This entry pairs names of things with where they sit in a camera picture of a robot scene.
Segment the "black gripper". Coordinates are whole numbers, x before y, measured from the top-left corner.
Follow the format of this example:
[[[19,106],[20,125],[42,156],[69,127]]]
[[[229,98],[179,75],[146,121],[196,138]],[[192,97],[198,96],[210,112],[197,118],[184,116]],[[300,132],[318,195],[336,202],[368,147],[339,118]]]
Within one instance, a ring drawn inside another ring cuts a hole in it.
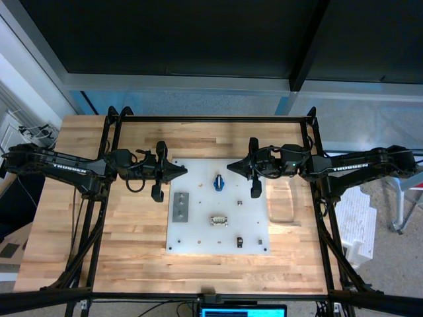
[[[260,176],[271,180],[282,176],[280,163],[272,155],[274,149],[273,146],[260,148],[258,139],[251,137],[249,140],[249,157],[227,165],[229,171],[252,180],[252,188],[250,189],[252,198],[261,196],[262,182],[259,180]]]
[[[143,182],[154,180],[151,187],[151,197],[155,202],[163,202],[164,192],[161,189],[162,183],[168,184],[170,181],[188,173],[183,166],[178,166],[167,160],[168,149],[164,141],[156,144],[155,152],[136,150],[137,153],[144,154],[144,158],[137,164],[135,175],[137,179]]]

